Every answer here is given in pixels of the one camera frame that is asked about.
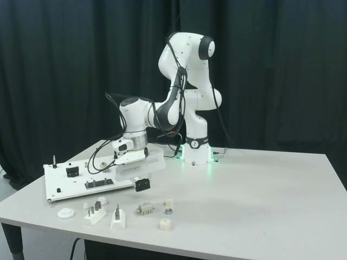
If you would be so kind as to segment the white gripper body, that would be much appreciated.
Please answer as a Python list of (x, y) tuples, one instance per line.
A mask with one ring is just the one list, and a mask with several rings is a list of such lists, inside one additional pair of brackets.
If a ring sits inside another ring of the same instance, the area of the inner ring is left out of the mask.
[(163, 170), (165, 160), (161, 152), (152, 152), (144, 160), (117, 166), (115, 180), (135, 180), (149, 177), (153, 172)]

